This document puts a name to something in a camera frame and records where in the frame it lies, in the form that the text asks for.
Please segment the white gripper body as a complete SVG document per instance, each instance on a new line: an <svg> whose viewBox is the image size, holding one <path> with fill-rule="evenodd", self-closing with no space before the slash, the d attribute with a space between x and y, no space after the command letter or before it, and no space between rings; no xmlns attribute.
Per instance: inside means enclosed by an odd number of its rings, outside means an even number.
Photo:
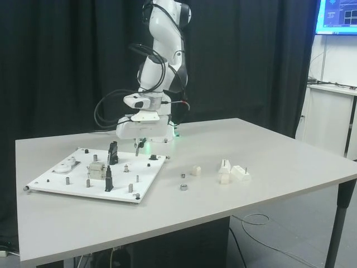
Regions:
<svg viewBox="0 0 357 268"><path fill-rule="evenodd" d="M159 138L167 134L170 116L159 116L158 121L132 121L132 116L124 116L118 120L116 135L120 140L139 138Z"/></svg>

